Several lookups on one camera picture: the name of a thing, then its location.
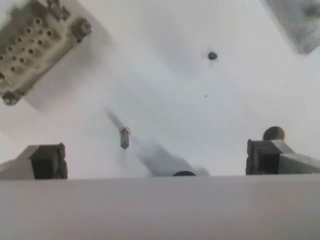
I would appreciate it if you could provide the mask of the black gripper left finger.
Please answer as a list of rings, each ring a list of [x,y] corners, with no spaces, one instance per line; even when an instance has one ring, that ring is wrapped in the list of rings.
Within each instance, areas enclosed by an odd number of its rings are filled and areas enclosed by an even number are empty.
[[[51,180],[68,178],[63,143],[29,145],[16,158],[0,164],[2,180]]]

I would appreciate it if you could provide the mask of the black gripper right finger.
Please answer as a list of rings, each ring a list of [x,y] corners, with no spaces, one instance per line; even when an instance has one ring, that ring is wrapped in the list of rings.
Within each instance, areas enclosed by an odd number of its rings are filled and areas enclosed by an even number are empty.
[[[318,174],[318,159],[294,152],[283,140],[248,140],[247,175]]]

